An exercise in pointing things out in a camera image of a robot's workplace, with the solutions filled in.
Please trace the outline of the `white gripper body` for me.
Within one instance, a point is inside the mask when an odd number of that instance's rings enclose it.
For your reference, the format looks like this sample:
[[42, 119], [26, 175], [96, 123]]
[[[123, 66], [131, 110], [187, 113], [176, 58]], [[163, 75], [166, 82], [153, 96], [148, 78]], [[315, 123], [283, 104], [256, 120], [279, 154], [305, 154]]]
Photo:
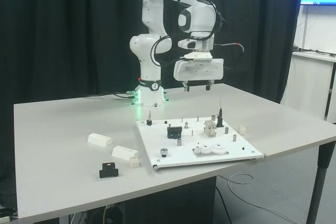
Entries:
[[220, 80], [224, 75], [224, 60], [179, 60], [175, 63], [177, 81]]

